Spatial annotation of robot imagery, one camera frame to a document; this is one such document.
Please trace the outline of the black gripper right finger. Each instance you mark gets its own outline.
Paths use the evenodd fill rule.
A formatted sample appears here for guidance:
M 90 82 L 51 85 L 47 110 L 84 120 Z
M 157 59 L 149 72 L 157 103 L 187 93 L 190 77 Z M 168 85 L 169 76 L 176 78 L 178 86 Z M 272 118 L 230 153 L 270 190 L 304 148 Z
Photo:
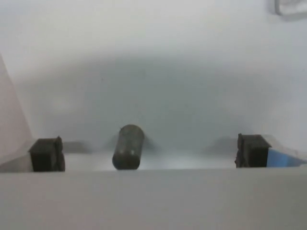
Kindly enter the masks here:
M 272 135 L 238 134 L 237 168 L 283 168 L 307 165 L 307 153 L 282 145 Z

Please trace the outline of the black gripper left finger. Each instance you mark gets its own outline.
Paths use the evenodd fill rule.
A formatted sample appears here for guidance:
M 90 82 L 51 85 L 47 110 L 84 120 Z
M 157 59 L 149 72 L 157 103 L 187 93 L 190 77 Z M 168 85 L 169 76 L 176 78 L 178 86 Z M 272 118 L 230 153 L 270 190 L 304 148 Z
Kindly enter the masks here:
M 17 151 L 1 156 L 1 173 L 64 172 L 65 157 L 61 137 L 25 142 Z

